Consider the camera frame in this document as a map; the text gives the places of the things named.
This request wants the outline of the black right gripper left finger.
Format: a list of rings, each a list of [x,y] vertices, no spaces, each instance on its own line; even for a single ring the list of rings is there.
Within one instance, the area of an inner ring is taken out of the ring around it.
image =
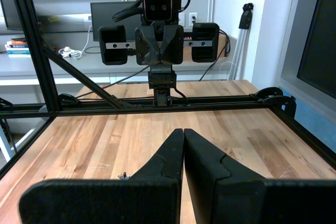
[[[22,223],[179,223],[183,130],[129,179],[50,179],[19,201]]]

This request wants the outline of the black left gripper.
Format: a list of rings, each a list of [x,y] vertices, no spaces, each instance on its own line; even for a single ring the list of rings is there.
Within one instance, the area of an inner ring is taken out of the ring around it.
[[[217,58],[219,26],[216,23],[195,23],[187,38],[180,25],[140,26],[134,39],[126,39],[121,26],[100,27],[99,44],[105,65],[123,65],[129,56],[136,56],[139,65],[178,65],[183,62],[184,49],[191,49],[193,62],[214,62]]]

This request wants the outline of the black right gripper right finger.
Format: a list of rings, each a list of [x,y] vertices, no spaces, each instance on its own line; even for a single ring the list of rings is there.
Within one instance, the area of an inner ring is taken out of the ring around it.
[[[335,181],[268,179],[185,129],[185,172],[197,223],[331,223]]]

